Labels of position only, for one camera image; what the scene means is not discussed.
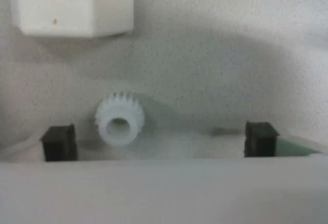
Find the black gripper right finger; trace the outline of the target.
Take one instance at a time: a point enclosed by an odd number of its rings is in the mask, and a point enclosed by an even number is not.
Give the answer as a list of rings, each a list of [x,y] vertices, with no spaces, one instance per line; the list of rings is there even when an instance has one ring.
[[[327,147],[290,134],[281,134],[269,122],[246,122],[244,157],[306,157],[327,155]]]

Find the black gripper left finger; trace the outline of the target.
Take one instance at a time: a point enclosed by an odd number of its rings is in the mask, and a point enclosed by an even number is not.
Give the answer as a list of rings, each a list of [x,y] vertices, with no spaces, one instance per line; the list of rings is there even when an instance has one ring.
[[[15,161],[77,161],[73,124],[40,127],[19,145]]]

